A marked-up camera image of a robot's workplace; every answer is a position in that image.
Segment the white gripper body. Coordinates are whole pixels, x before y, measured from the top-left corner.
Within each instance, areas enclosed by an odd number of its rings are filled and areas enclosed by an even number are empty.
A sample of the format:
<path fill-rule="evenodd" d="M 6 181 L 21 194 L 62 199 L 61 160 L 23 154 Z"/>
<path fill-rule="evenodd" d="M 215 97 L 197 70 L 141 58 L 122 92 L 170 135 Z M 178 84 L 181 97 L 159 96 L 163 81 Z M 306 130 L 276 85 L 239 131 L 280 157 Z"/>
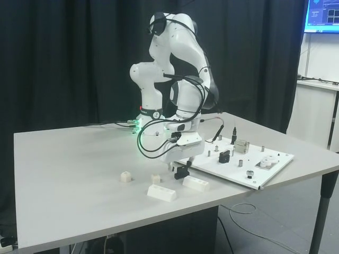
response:
<path fill-rule="evenodd" d="M 204 151 L 204 143 L 194 144 L 192 146 L 179 146 L 175 147 L 163 156 L 160 160 L 163 163 L 170 163 L 175 161 L 180 161 L 182 159 L 187 159 L 190 157 L 195 157 L 202 154 Z"/>

